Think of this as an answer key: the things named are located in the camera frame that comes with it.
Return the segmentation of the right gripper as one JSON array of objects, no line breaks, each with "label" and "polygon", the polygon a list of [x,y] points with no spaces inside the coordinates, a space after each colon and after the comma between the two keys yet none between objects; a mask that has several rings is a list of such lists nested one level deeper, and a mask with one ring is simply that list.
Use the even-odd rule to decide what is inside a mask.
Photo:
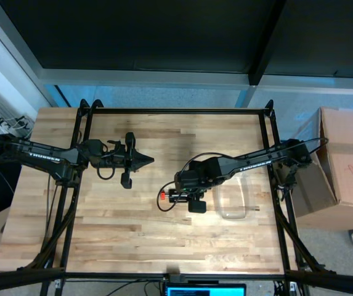
[{"label": "right gripper", "polygon": [[190,188],[190,200],[200,201],[208,190],[208,186],[204,184],[199,184],[197,186]]}]

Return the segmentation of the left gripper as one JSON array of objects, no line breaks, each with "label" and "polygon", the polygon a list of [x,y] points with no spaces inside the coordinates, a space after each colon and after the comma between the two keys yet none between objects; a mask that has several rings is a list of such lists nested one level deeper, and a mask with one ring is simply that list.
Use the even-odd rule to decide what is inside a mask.
[{"label": "left gripper", "polygon": [[135,150],[136,138],[133,132],[126,133],[125,137],[126,151],[124,153],[123,166],[124,172],[121,174],[121,185],[125,189],[132,188],[131,171],[138,171],[142,167],[154,162],[153,157],[141,154]]}]

